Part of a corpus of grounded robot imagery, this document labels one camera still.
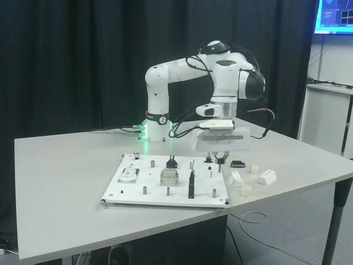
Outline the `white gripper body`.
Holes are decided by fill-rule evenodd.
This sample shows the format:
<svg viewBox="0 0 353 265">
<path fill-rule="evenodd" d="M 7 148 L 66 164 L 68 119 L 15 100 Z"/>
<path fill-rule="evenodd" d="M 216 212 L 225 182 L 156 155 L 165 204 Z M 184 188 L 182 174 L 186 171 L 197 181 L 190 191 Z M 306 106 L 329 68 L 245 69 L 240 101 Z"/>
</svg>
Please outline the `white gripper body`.
<svg viewBox="0 0 353 265">
<path fill-rule="evenodd" d="M 250 131 L 239 127 L 234 130 L 198 130 L 192 141 L 196 152 L 245 151 L 250 146 Z"/>
</svg>

